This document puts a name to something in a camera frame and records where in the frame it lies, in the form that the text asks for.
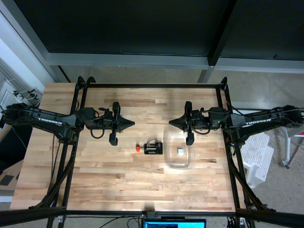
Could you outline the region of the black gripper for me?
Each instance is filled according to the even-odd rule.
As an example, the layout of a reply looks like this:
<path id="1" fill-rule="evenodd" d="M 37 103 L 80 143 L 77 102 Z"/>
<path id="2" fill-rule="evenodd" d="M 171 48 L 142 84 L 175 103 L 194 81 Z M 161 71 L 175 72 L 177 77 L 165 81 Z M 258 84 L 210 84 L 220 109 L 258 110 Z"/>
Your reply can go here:
<path id="1" fill-rule="evenodd" d="M 112 146 L 118 145 L 118 138 L 116 137 L 116 133 L 118 132 L 118 124 L 119 124 L 119 117 L 120 117 L 120 110 L 121 107 L 118 102 L 114 102 L 112 106 L 112 111 L 109 111 L 104 118 L 104 129 L 105 130 L 111 130 L 111 133 L 109 135 L 109 143 Z M 123 124 L 121 126 L 121 131 L 132 127 L 135 125 L 134 121 L 125 119 L 121 116 L 121 123 Z"/>
<path id="2" fill-rule="evenodd" d="M 194 134 L 202 135 L 202 112 L 200 110 L 193 110 L 192 102 L 190 101 L 186 101 L 184 110 L 184 115 L 170 120 L 169 125 L 186 132 L 186 145 L 193 145 L 195 141 Z"/>

